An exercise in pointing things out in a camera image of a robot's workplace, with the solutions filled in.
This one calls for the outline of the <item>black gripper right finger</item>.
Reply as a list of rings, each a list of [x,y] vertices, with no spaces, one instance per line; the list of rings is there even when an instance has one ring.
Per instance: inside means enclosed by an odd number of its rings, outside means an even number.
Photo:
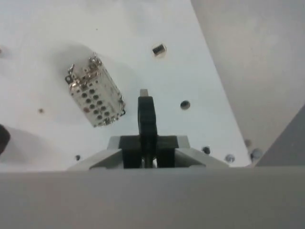
[[[228,168],[229,166],[201,150],[192,148],[185,135],[159,136],[156,145],[157,168]]]

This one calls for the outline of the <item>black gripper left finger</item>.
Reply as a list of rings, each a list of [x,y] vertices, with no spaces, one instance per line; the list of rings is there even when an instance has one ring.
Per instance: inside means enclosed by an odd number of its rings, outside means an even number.
[[[112,136],[106,149],[78,161],[69,170],[142,168],[138,136]]]

